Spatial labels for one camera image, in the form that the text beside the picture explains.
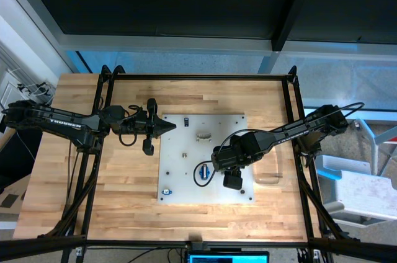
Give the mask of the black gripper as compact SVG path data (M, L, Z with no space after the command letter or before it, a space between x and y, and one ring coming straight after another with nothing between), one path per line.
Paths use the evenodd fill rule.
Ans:
M152 139L154 138L154 117L157 114L157 102L154 98L148 99L146 110L137 105L130 105L129 108L136 110L136 112L123 119L119 131L119 142L123 146L130 147L136 143L138 135L145 135L142 150L145 155L152 156L154 154ZM176 128L174 123L163 120L158 115L156 115L156 126L156 138ZM125 143L122 140L122 135L133 135L134 139L131 143Z
M223 174L223 186L228 189L242 189L241 169L247 163L247 157L240 148L216 146L213 149L213 168L215 172Z

